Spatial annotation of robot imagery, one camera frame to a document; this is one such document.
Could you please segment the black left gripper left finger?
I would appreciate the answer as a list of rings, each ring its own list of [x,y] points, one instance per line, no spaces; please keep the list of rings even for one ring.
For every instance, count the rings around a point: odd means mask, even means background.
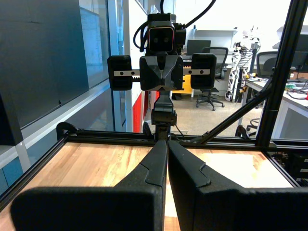
[[[36,187],[11,204],[18,231],[161,231],[167,144],[158,141],[114,187]]]

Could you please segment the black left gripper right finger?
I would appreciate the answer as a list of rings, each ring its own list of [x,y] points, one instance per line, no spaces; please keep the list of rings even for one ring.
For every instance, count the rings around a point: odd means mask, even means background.
[[[168,173],[183,231],[305,231],[306,188],[244,188],[169,141]]]

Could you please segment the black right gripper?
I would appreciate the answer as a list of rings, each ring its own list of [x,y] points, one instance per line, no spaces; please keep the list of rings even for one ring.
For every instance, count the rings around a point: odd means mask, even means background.
[[[112,90],[130,90],[139,82],[141,90],[181,90],[183,77],[190,75],[191,88],[201,90],[214,86],[217,58],[211,53],[192,55],[190,69],[180,55],[142,56],[139,69],[132,69],[129,55],[114,55],[107,59]]]

